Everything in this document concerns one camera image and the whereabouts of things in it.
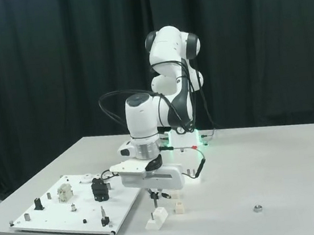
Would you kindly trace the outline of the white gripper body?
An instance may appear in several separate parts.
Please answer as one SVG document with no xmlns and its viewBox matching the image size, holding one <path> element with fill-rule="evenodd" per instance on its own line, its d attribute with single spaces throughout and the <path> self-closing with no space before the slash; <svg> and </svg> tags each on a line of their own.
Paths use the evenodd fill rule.
<svg viewBox="0 0 314 235">
<path fill-rule="evenodd" d="M 183 166 L 164 164 L 159 169 L 141 174 L 122 173 L 120 177 L 125 187 L 141 189 L 182 189 L 185 184 Z"/>
</svg>

